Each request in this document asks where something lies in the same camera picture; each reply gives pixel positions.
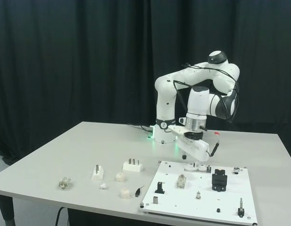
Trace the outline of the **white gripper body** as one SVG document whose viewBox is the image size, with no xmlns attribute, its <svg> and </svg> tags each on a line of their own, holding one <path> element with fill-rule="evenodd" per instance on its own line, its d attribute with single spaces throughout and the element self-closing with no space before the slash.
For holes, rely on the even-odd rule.
<svg viewBox="0 0 291 226">
<path fill-rule="evenodd" d="M 203 140 L 192 140 L 188 138 L 179 138 L 177 146 L 182 151 L 183 155 L 189 155 L 192 158 L 205 162 L 209 159 L 209 144 Z"/>
</svg>

